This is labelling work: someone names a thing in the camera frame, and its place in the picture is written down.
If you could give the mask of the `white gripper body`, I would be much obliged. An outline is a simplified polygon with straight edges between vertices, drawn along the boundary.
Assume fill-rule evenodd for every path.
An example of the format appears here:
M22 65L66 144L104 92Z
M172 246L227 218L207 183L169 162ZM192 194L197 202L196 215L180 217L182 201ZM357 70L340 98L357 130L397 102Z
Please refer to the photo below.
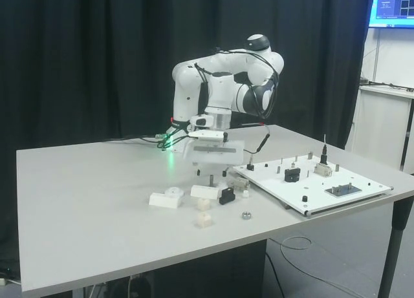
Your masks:
M193 140L184 149L184 159L197 164L240 165L243 163L243 141Z

